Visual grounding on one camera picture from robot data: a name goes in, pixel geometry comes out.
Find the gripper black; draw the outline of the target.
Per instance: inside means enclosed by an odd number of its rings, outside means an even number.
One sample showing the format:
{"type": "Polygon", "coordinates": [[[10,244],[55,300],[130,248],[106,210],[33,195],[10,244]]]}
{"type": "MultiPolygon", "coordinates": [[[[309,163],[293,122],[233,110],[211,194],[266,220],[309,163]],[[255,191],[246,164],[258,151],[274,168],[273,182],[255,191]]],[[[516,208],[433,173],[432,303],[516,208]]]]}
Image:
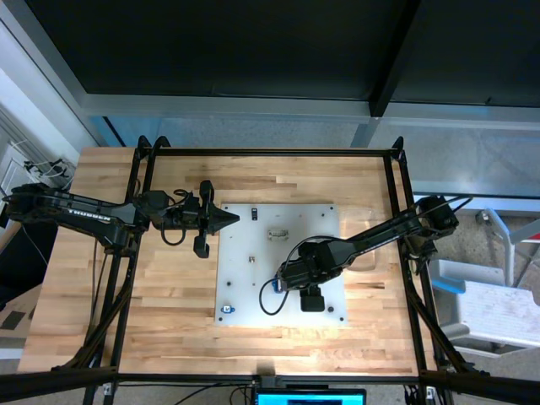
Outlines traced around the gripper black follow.
{"type": "Polygon", "coordinates": [[[300,291],[300,310],[307,313],[319,313],[325,310],[325,300],[320,289],[302,289],[300,291]]]}
{"type": "Polygon", "coordinates": [[[199,258],[209,257],[208,234],[215,235],[221,229],[240,221],[240,216],[221,209],[213,203],[214,189],[210,180],[202,181],[199,187],[201,203],[197,211],[198,235],[193,242],[193,251],[199,258]]]}

